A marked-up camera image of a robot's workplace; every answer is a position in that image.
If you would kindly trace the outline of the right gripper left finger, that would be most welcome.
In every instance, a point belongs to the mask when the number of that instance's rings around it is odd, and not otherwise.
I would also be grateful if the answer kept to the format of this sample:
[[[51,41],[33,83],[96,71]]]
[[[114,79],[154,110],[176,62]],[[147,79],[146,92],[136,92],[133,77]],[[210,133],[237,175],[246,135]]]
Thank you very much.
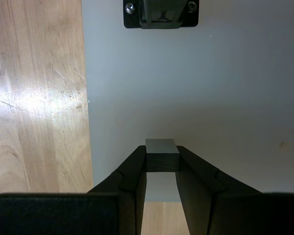
[[[139,235],[142,229],[147,188],[147,151],[138,146],[105,180],[88,191],[114,194],[118,202],[118,234]]]

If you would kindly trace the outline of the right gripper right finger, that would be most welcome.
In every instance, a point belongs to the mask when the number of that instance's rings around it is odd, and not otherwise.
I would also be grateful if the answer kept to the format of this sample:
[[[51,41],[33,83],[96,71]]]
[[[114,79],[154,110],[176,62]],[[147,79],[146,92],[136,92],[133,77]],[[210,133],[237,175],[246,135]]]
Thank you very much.
[[[183,146],[177,147],[176,184],[190,234],[208,235],[217,197],[260,194]]]

